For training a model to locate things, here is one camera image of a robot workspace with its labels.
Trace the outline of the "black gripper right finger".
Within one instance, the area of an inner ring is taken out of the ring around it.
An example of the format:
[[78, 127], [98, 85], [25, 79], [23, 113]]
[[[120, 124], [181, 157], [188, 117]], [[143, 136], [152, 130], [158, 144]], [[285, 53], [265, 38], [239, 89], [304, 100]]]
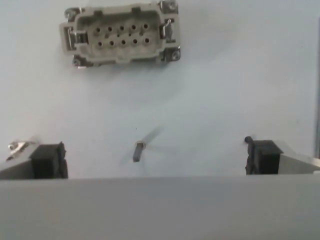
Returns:
[[247, 175], [318, 174], [320, 160], [295, 152], [284, 141], [246, 139]]

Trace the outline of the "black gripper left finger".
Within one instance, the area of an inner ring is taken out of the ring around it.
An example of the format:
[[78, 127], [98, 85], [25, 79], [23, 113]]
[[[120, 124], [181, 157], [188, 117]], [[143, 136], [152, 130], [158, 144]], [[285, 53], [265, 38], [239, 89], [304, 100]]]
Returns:
[[67, 179], [68, 164], [63, 142], [40, 144], [14, 141], [9, 157], [0, 164], [1, 179]]

